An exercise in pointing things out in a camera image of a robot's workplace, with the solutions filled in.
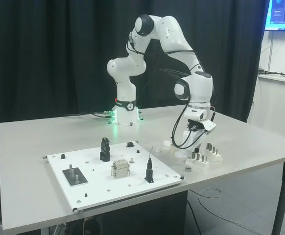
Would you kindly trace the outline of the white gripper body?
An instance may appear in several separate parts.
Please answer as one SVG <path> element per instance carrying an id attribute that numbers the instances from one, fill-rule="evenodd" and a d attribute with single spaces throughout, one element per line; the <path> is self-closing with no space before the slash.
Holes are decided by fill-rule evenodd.
<path id="1" fill-rule="evenodd" d="M 191 148 L 200 147 L 205 137 L 206 137 L 205 130 L 198 130 L 198 131 L 185 130 L 183 132 L 183 138 L 182 138 L 183 145 L 181 145 L 181 148 L 191 149 Z"/>

